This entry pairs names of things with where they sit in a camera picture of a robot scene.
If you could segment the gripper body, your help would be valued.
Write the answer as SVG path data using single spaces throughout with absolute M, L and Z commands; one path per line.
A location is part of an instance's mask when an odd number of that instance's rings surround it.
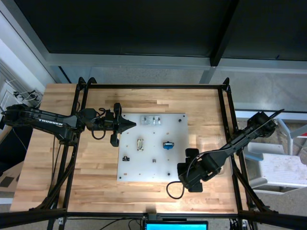
M 110 143 L 112 146 L 119 146 L 118 134 L 122 134 L 123 132 L 123 125 L 121 123 L 121 121 L 123 121 L 123 117 L 121 116 L 121 113 L 122 107 L 120 103 L 115 103 L 113 106 L 113 112 L 106 110 L 106 114 L 103 119 L 103 131 L 105 133 L 107 131 L 112 132 L 110 136 Z
M 204 170 L 197 162 L 199 150 L 186 149 L 185 155 L 185 162 L 177 164 L 178 178 L 190 193 L 201 193 L 203 192 L 201 179 Z

